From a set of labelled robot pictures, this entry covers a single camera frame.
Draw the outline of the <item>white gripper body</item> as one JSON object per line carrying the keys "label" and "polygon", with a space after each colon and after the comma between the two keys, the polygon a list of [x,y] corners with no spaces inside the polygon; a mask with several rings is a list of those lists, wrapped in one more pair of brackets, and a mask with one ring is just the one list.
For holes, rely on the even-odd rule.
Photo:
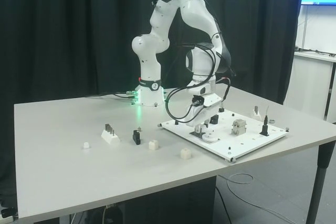
{"label": "white gripper body", "polygon": [[217,114],[219,109],[219,103],[204,107],[200,106],[192,106],[188,116],[185,118],[186,125],[188,126],[196,126],[198,124],[203,124],[206,120],[209,120],[212,116]]}

